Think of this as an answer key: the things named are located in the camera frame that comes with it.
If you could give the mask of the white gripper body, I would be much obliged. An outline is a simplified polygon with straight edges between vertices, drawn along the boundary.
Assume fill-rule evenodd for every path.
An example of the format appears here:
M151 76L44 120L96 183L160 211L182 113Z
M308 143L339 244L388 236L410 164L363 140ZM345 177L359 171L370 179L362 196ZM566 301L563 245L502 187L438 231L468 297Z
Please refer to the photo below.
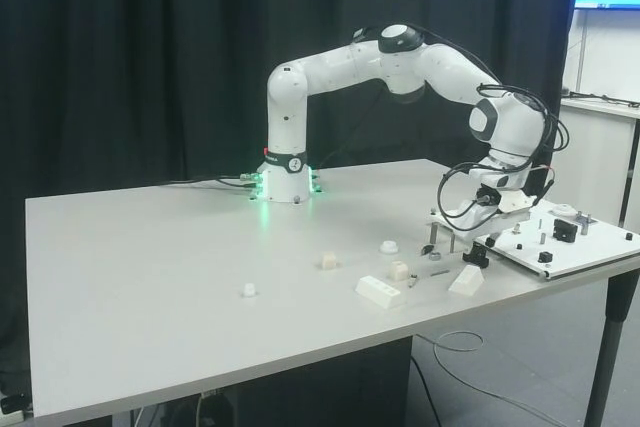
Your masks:
M447 219L457 237L474 240L512 229L530 218L531 208L531 196L507 198L499 203L465 200L457 209L447 211Z

